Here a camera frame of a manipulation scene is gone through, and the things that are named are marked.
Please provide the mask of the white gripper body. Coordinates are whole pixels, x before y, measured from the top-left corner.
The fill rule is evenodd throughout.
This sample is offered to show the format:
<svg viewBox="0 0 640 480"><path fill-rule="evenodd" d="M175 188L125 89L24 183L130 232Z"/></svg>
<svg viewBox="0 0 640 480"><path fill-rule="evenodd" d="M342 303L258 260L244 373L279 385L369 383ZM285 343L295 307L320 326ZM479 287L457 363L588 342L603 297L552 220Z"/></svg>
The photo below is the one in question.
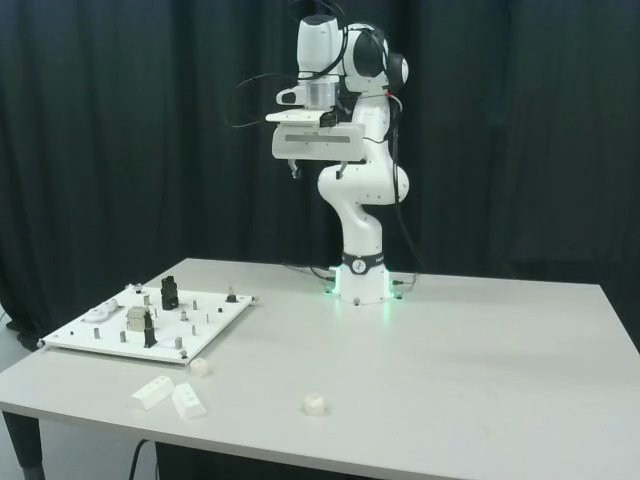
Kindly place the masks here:
<svg viewBox="0 0 640 480"><path fill-rule="evenodd" d="M364 157L365 126L343 122L333 127L278 123L272 139L277 159L359 162Z"/></svg>

